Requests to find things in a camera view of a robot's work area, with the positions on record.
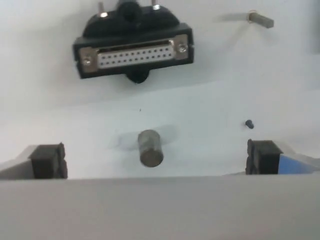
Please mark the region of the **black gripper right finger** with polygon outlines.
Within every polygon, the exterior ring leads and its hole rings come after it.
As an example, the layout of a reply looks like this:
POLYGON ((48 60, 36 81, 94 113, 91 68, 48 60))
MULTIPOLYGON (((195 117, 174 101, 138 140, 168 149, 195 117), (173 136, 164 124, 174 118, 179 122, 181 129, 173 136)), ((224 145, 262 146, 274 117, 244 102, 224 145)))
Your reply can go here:
POLYGON ((283 142, 247 141, 246 175, 300 175, 320 172, 320 159, 295 152, 283 142))

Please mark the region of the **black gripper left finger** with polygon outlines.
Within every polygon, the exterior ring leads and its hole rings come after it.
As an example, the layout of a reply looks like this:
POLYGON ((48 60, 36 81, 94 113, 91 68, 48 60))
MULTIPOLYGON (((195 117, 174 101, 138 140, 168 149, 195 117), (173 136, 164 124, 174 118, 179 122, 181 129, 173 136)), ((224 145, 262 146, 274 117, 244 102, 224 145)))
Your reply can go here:
POLYGON ((0 164, 2 180, 67 179, 65 145, 29 145, 16 158, 0 164))

